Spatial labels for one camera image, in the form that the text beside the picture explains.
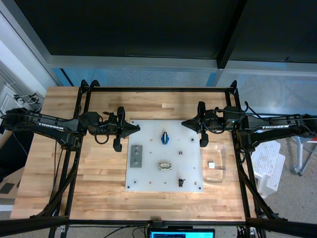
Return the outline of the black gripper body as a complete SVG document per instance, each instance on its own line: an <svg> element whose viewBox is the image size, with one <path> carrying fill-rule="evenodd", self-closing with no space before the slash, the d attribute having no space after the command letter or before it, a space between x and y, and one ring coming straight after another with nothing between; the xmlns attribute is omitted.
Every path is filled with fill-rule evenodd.
<svg viewBox="0 0 317 238"><path fill-rule="evenodd" d="M125 110L123 107L118 107L117 115L114 112L103 112L108 116L108 119L102 124L102 132L109 138L110 135L115 135L113 140L113 148L115 152L122 151L122 144L120 143L123 137L123 121L125 120Z"/></svg>
<svg viewBox="0 0 317 238"><path fill-rule="evenodd" d="M223 123L214 110L206 110L206 105L202 101L198 103L198 115L199 133L201 133L200 146L206 147L209 143L207 131L212 134L221 134L223 133Z"/></svg>

